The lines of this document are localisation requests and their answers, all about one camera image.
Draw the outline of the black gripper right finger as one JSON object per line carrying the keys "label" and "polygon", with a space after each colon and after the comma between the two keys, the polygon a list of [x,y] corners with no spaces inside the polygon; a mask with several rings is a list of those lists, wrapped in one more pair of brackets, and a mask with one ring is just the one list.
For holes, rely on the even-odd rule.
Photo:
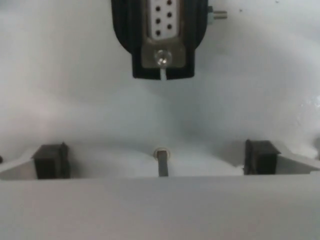
{"label": "black gripper right finger", "polygon": [[293,153],[279,141],[247,139],[245,175],[308,175],[320,172],[320,161]]}

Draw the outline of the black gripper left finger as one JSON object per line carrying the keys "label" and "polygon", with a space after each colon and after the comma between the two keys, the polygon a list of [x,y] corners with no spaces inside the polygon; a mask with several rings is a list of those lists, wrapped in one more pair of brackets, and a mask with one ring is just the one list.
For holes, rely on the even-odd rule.
{"label": "black gripper left finger", "polygon": [[0,162],[1,180],[64,180],[70,178],[69,147],[64,142],[31,147],[16,159]]}

